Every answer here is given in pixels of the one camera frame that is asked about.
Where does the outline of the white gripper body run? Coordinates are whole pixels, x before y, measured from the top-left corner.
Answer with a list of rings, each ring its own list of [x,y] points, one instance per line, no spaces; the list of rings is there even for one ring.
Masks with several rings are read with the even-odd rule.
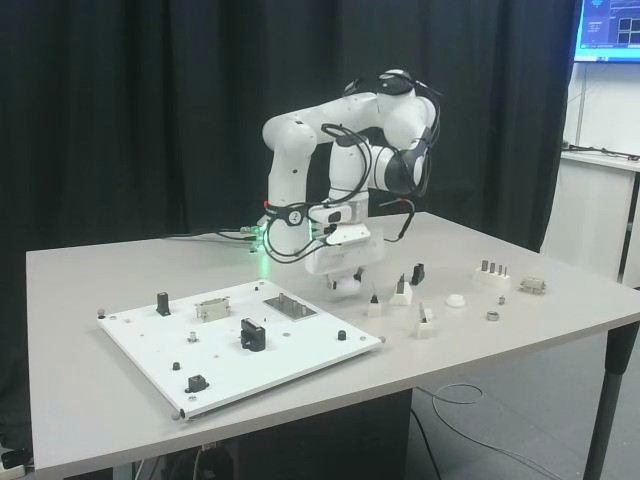
[[[335,230],[323,241],[322,248],[305,259],[312,275],[353,272],[384,257],[382,230]]]

